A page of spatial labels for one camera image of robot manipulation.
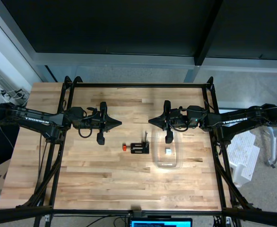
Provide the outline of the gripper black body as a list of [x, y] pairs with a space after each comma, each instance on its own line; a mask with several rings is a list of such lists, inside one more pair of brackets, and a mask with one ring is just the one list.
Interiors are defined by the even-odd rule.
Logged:
[[97, 111], [96, 116], [91, 120], [91, 129], [98, 129], [99, 132], [96, 136], [96, 141], [99, 145], [105, 144], [104, 132], [106, 124], [107, 104], [106, 102], [100, 103], [100, 110]]
[[164, 102], [164, 131], [166, 131], [165, 143], [173, 142], [173, 132], [185, 132], [188, 130], [188, 120], [181, 114], [181, 109], [172, 109], [171, 102]]

